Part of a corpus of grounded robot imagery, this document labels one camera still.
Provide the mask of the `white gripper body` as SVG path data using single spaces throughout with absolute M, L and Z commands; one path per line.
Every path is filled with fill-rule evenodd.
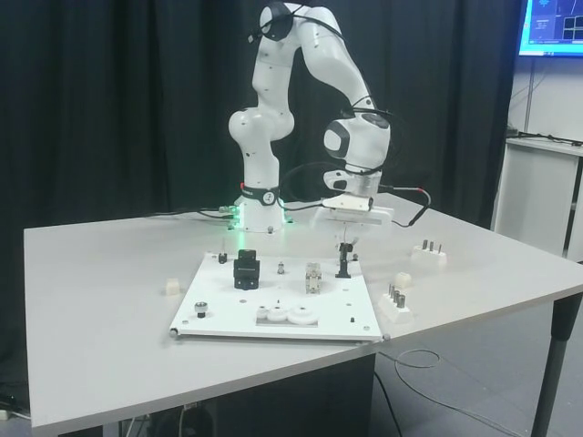
M 370 211 L 317 208 L 311 219 L 315 229 L 365 229 L 388 224 L 394 217 L 392 208 L 372 208 Z

